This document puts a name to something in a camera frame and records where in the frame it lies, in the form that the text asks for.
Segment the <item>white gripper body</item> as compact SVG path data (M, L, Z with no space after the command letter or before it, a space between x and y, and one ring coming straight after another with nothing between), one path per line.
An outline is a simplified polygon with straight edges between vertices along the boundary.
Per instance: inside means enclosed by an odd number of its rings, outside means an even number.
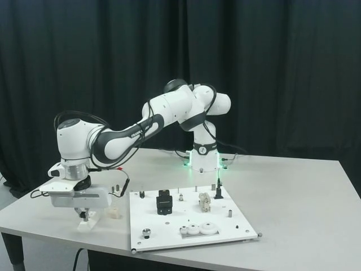
M108 193L109 190L105 186L90 186L70 194L49 193L49 195L54 207L104 209L112 203Z

